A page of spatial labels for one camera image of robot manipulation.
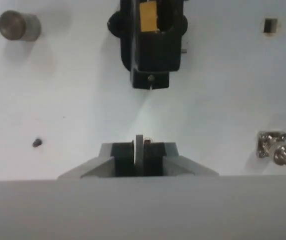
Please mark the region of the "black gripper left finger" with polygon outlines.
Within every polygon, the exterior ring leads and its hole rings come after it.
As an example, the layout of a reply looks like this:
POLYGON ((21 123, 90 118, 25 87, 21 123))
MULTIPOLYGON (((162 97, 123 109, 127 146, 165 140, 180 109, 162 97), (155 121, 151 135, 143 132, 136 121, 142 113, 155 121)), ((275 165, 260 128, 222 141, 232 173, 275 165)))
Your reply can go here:
POLYGON ((103 143, 98 156, 61 174, 59 179, 135 176, 134 142, 103 143))

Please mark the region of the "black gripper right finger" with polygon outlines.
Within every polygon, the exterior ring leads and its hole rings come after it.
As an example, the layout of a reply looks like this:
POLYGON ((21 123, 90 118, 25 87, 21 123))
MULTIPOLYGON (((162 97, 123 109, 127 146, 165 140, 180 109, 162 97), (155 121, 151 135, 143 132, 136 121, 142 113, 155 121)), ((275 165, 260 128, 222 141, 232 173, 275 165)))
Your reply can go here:
POLYGON ((145 177, 218 176, 219 174, 179 154, 174 142, 144 144, 145 177))

